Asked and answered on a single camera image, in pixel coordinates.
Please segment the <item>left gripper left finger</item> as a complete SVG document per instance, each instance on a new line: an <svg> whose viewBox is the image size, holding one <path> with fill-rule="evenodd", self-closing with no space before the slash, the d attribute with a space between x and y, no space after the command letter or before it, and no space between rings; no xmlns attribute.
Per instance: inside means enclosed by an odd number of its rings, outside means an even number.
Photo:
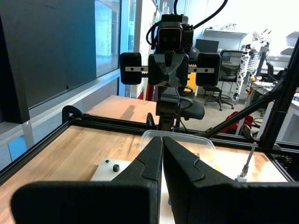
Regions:
<svg viewBox="0 0 299 224"><path fill-rule="evenodd" d="M154 137L109 182L33 182L10 202L18 224L157 224L162 141Z"/></svg>

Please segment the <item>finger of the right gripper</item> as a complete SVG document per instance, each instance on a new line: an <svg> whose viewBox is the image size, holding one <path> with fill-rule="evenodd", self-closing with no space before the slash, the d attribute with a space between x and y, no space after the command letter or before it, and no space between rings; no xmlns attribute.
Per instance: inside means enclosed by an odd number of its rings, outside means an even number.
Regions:
<svg viewBox="0 0 299 224"><path fill-rule="evenodd" d="M184 87L187 85L189 57L186 54L174 54L168 69L170 87Z"/></svg>
<svg viewBox="0 0 299 224"><path fill-rule="evenodd" d="M152 86L164 86L168 81L164 54L151 54L148 58L148 82Z"/></svg>

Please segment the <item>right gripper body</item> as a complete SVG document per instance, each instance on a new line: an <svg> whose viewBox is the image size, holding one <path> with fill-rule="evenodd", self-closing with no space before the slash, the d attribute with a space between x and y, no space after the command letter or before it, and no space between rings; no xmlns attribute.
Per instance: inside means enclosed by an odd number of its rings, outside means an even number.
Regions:
<svg viewBox="0 0 299 224"><path fill-rule="evenodd" d="M174 54L164 54L167 71ZM197 61L189 59L189 73L195 73L197 86L214 87L218 83L221 68L221 56L218 53L200 53ZM142 65L140 53L122 53L120 55L121 82L127 85L137 85L142 78L149 78L148 65ZM170 87L168 81L164 86Z"/></svg>

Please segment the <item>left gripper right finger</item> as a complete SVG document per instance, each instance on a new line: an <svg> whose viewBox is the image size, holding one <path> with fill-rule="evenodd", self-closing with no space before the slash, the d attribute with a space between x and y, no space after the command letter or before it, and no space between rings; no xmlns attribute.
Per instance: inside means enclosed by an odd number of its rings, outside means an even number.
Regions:
<svg viewBox="0 0 299 224"><path fill-rule="evenodd" d="M234 181L170 137L163 137L164 175L177 224L296 224L296 182Z"/></svg>

